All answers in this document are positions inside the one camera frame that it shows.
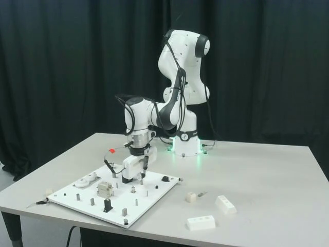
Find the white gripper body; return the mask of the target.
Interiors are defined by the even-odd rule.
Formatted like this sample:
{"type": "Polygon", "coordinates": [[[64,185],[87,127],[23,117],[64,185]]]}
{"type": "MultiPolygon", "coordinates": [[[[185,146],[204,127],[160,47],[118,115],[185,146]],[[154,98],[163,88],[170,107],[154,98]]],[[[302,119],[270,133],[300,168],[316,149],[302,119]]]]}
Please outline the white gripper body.
{"type": "Polygon", "coordinates": [[[148,166],[157,158],[157,148],[146,146],[142,149],[130,149],[131,155],[123,161],[122,177],[134,179],[145,174],[148,166]]]}

